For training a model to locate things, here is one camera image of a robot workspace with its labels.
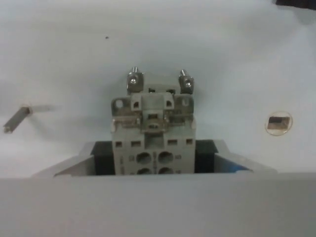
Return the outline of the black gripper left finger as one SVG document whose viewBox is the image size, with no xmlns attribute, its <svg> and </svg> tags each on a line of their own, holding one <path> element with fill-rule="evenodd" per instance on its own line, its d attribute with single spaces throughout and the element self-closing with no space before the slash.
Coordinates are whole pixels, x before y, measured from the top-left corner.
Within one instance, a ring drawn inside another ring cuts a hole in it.
<svg viewBox="0 0 316 237">
<path fill-rule="evenodd" d="M 59 163 L 54 176 L 113 175 L 113 152 L 110 141 L 87 142 L 79 154 Z"/>
</svg>

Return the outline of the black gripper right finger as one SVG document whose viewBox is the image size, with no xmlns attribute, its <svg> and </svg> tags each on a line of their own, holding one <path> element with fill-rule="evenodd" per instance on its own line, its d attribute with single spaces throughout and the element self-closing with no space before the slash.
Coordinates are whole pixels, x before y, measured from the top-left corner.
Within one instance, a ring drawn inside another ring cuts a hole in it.
<svg viewBox="0 0 316 237">
<path fill-rule="evenodd" d="M 196 173 L 264 173 L 277 174 L 270 166 L 229 150 L 219 139 L 196 140 Z"/>
</svg>

